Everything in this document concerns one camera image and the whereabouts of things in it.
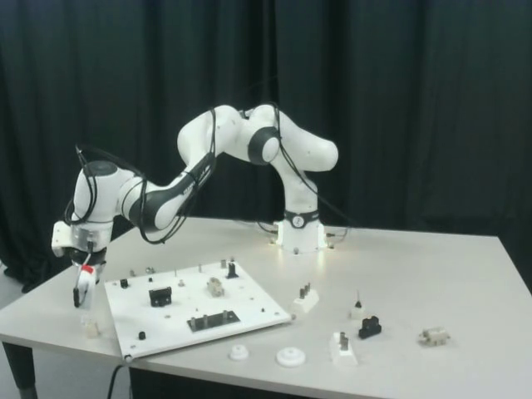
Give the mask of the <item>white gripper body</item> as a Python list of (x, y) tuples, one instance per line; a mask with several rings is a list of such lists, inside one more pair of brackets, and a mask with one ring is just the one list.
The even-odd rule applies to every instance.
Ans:
[(100, 282), (101, 265), (83, 265), (78, 270), (76, 280), (76, 307), (87, 310), (91, 308), (95, 297), (96, 285)]

